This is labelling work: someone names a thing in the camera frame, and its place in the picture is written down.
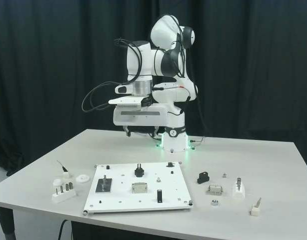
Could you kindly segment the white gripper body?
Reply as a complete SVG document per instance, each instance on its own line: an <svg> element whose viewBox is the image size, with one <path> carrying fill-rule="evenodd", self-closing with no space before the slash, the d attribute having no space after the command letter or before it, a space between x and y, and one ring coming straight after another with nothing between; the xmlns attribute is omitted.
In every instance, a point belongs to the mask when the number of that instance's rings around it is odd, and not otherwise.
<svg viewBox="0 0 307 240"><path fill-rule="evenodd" d="M152 104L140 110L115 108L113 123L116 126L166 126L168 122L166 104Z"/></svg>

